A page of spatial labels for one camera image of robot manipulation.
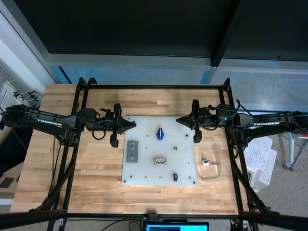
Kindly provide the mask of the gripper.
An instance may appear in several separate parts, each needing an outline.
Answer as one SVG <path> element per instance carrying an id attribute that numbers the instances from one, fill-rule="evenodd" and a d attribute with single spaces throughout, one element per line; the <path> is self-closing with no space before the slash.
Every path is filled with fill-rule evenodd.
<path id="1" fill-rule="evenodd" d="M 98 140 L 102 140 L 106 136 L 107 131 L 111 131 L 112 134 L 110 136 L 110 144 L 112 147 L 118 147 L 119 141 L 117 139 L 117 134 L 120 132 L 120 118 L 122 114 L 122 108 L 119 103 L 114 105 L 114 111 L 111 109 L 100 108 L 100 111 L 105 112 L 105 116 L 99 118 L 97 120 L 96 131 L 103 131 L 104 135 L 102 138 Z M 136 127 L 136 123 L 134 121 L 129 121 L 124 118 L 121 118 L 121 124 L 124 126 L 121 128 L 121 133 L 126 132 L 132 128 Z"/>
<path id="2" fill-rule="evenodd" d="M 199 101 L 194 99 L 192 102 L 192 112 L 188 115 L 176 119 L 178 123 L 188 127 L 190 130 L 195 130 L 193 142 L 201 142 L 201 128 L 207 131 L 217 129 L 217 119 L 210 113 L 208 107 L 200 108 Z"/>

